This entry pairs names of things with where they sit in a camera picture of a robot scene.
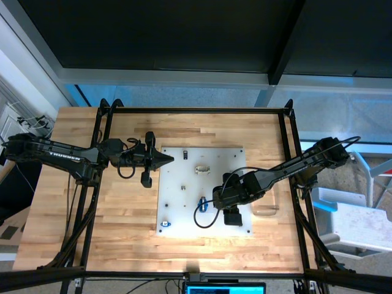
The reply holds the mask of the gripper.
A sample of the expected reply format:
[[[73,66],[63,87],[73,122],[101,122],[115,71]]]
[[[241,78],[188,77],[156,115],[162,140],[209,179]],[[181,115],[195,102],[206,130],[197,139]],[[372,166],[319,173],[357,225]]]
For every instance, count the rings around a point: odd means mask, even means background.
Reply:
[[[172,156],[159,152],[155,148],[156,138],[153,132],[149,131],[145,135],[145,147],[140,163],[143,164],[144,171],[141,173],[141,184],[143,187],[152,187],[151,171],[156,171],[162,166],[174,161]]]
[[[242,216],[238,206],[244,205],[249,195],[241,183],[240,176],[236,173],[228,175],[222,189],[222,207],[224,213],[224,224],[230,226],[243,226]]]

